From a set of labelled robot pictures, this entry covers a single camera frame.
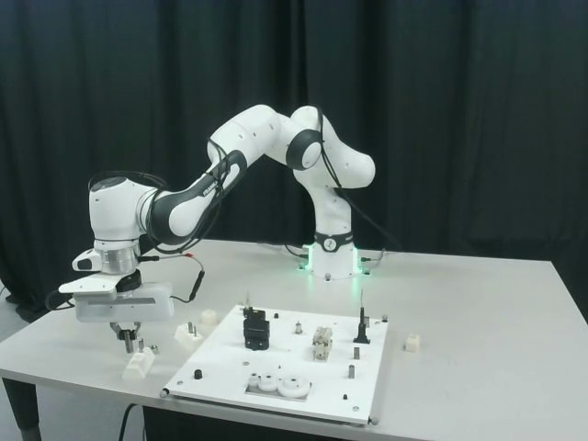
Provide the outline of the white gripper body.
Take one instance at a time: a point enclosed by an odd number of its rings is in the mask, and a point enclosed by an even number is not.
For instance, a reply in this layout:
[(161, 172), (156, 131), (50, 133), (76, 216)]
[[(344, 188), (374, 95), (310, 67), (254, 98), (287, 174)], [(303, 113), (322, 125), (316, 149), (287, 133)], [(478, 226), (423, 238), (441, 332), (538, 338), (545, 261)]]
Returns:
[(79, 322), (159, 322), (174, 315), (171, 283), (144, 283), (118, 293), (113, 300), (79, 299), (75, 315)]

